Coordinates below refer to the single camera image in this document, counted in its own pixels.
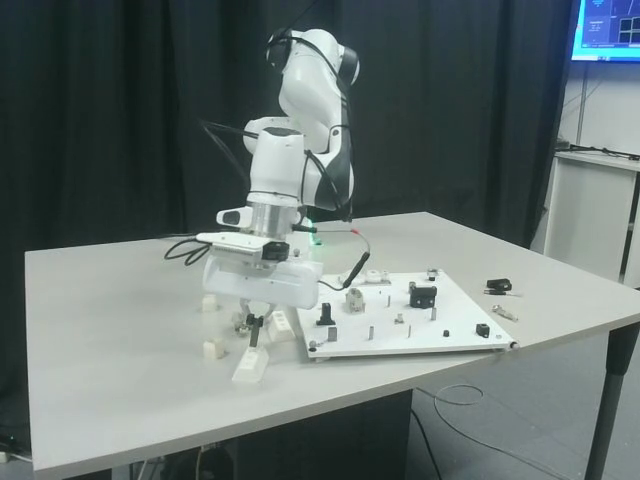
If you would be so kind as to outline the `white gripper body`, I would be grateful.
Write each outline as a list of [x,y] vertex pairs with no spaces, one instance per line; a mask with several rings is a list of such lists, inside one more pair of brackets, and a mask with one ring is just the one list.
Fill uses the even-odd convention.
[[312,308],[318,302],[318,281],[323,264],[308,260],[290,260],[272,268],[210,256],[203,272],[203,289],[208,293],[237,297],[248,301]]

